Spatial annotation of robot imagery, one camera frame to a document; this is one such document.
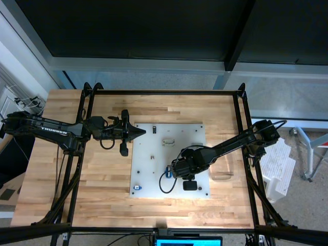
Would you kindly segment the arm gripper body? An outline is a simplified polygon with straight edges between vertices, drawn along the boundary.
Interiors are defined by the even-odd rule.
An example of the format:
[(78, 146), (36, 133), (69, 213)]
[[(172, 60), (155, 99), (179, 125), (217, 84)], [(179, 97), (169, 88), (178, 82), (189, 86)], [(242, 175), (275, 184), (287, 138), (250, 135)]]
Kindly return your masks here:
[(198, 152), (199, 149), (182, 149), (178, 157), (171, 162), (173, 177), (183, 180), (182, 188), (184, 191), (198, 190), (197, 181), (195, 181), (195, 175), (199, 171), (199, 165), (196, 163)]
[(129, 136), (129, 112), (128, 110), (122, 110), (121, 119), (114, 116), (109, 116), (109, 119), (113, 120), (110, 129), (110, 140), (115, 142), (116, 140), (121, 140), (119, 146), (119, 152), (121, 156), (127, 157), (129, 150), (127, 147), (127, 141)]

